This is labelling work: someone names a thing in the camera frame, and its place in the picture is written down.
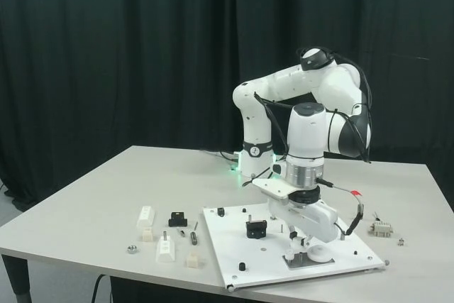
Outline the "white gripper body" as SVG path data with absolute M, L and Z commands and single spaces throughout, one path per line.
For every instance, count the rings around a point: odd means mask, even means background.
M 338 237 L 338 212 L 322 201 L 297 207 L 290 202 L 283 204 L 269 199 L 268 208 L 272 216 L 299 229 L 308 237 L 324 243 L 330 243 Z

